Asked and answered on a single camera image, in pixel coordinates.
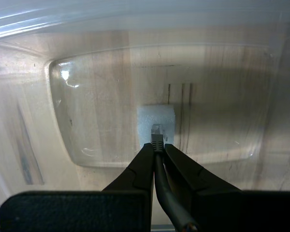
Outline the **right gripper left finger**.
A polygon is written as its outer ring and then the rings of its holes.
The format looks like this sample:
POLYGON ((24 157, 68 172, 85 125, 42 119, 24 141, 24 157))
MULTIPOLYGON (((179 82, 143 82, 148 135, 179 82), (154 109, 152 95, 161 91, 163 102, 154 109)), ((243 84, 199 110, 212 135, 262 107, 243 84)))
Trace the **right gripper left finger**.
POLYGON ((154 150, 145 144, 102 191, 26 191, 0 207, 2 232, 148 232, 154 150))

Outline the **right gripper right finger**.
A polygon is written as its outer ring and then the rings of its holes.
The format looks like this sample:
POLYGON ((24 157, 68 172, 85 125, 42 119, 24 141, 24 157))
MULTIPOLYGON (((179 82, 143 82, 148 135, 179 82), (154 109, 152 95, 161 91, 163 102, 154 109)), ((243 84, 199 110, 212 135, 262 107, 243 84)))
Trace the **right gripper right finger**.
POLYGON ((173 194, 203 232, 290 232, 290 191, 240 190, 165 145, 173 194))

